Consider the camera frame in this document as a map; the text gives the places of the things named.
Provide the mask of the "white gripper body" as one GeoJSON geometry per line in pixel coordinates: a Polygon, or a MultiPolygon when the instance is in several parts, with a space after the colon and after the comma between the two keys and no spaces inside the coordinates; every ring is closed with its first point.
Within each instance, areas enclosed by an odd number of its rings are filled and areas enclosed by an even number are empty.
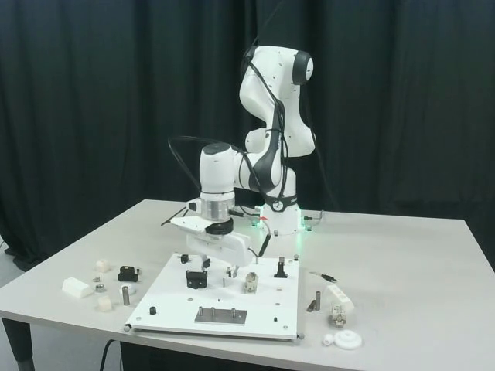
{"type": "Polygon", "coordinates": [[[245,267],[251,263],[251,239],[240,233],[187,233],[186,245],[199,256],[206,254],[209,258],[222,260],[230,266],[245,267]]]}

